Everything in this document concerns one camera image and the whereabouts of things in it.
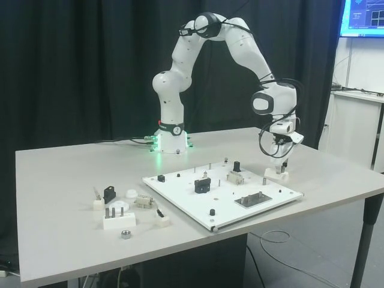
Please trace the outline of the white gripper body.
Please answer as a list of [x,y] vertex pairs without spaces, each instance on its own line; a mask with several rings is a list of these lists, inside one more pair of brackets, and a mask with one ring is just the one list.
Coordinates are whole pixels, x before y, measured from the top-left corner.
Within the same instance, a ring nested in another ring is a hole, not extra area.
[[273,143],[271,145],[271,149],[269,151],[270,162],[273,166],[282,166],[284,162],[286,162],[291,155],[293,150],[293,143],[284,143],[282,145],[278,145]]

